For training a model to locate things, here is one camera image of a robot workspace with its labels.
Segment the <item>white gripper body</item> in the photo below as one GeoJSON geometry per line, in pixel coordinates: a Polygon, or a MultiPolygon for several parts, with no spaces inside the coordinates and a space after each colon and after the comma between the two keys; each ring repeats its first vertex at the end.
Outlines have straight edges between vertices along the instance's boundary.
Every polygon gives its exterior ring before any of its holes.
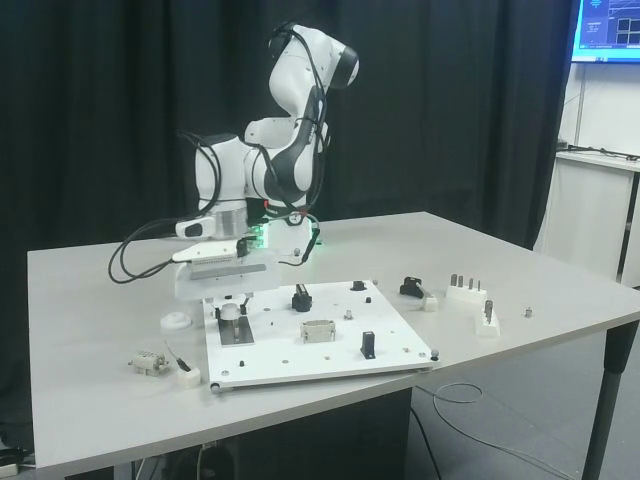
{"type": "Polygon", "coordinates": [[[178,300],[204,300],[271,290],[280,284],[277,256],[256,250],[242,258],[209,258],[179,266],[174,293],[178,300]]]}

